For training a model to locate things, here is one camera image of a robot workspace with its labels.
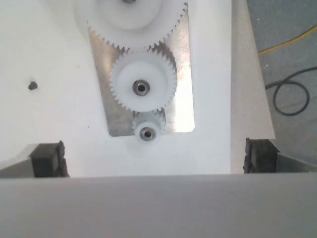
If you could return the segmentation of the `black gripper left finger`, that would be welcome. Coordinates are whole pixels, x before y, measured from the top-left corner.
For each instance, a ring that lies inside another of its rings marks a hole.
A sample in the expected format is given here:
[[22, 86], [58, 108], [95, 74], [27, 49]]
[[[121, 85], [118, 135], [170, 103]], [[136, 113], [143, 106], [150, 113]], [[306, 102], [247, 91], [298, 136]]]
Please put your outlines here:
[[1, 161], [2, 178], [68, 178], [65, 145], [57, 143], [29, 144], [18, 155]]

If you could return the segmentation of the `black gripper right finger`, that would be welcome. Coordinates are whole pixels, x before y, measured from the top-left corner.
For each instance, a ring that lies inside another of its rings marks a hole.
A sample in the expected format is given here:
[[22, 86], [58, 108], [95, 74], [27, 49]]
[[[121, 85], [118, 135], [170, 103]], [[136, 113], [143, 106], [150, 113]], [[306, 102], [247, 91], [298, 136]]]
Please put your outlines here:
[[246, 138], [244, 173], [315, 173], [317, 160], [294, 154], [269, 139]]

